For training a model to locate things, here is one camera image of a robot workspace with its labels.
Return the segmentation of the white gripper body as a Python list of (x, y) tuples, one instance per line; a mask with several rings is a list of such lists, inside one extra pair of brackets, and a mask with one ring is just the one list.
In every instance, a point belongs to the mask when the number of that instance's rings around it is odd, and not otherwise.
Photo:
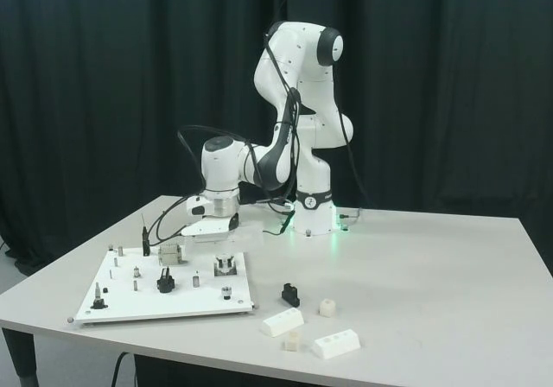
[(231, 230), (229, 220), (201, 220), (185, 228), (187, 250), (243, 250), (262, 242), (261, 227), (254, 224)]

